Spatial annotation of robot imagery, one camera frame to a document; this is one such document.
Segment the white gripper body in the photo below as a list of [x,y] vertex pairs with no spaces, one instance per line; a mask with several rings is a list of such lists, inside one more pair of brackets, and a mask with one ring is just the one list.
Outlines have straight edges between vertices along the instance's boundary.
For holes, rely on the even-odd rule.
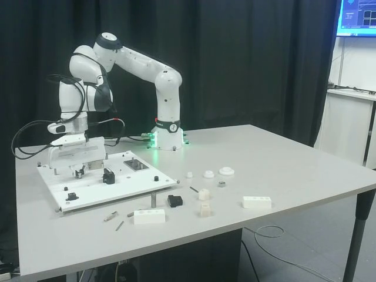
[[105,139],[94,137],[87,142],[75,145],[53,147],[48,152],[48,165],[51,169],[83,165],[105,159]]

